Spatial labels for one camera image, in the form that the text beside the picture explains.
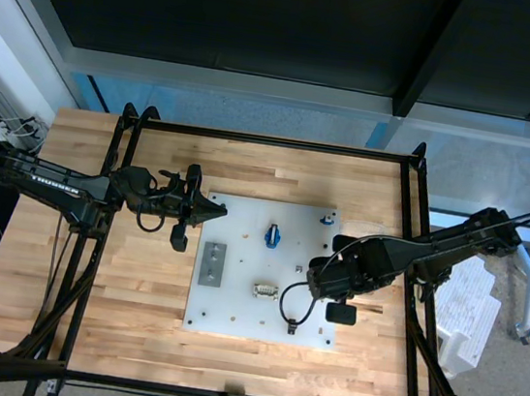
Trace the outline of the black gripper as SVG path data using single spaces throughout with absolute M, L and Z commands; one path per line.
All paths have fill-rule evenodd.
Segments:
M 347 300 L 352 298 L 352 288 L 358 276 L 357 244 L 352 236 L 339 234 L 332 240 L 334 258 L 327 270 L 327 297 L 330 299 L 326 307 L 326 320 L 332 323 L 354 325 L 357 310 L 348 306 Z
M 186 170 L 185 179 L 181 179 L 181 176 L 175 173 L 167 185 L 162 215 L 167 218 L 175 218 L 178 221 L 171 229 L 170 242 L 172 248 L 179 253 L 186 251 L 188 240 L 185 230 L 187 224 L 190 223 L 196 194 L 200 190 L 202 179 L 201 166 L 192 164 Z M 203 193 L 199 193 L 198 207 L 205 211 L 201 210 L 196 214 L 194 225 L 200 225 L 228 215 L 227 207 L 224 204 L 215 203 L 206 198 Z

